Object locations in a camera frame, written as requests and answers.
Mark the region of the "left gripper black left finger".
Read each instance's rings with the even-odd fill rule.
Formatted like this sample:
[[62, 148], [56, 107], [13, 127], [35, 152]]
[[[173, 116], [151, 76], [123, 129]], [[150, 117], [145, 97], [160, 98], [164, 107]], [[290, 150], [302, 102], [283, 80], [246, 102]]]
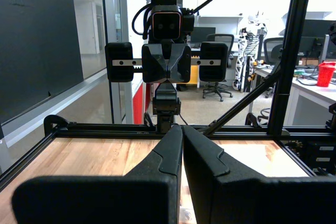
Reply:
[[40, 176], [12, 196], [18, 223], [178, 223], [183, 131], [173, 126], [124, 176]]

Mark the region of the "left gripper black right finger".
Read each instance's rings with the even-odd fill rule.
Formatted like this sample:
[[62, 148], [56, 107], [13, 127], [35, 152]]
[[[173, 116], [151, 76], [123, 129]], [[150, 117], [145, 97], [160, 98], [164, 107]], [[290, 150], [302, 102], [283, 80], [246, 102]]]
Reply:
[[335, 223], [333, 177], [266, 177], [190, 126], [183, 155], [198, 223]]

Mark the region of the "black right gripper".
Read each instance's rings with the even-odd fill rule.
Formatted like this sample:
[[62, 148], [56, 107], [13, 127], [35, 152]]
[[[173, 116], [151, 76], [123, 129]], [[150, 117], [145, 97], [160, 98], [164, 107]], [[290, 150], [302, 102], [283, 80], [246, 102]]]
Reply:
[[132, 44], [112, 42], [106, 45], [107, 72], [110, 82], [130, 82], [135, 73], [142, 74], [146, 83], [188, 83], [191, 66], [199, 67], [199, 78], [205, 82], [220, 82], [225, 79], [228, 47], [223, 42], [204, 42], [200, 56], [193, 59], [187, 44], [145, 44], [141, 58], [133, 57]]

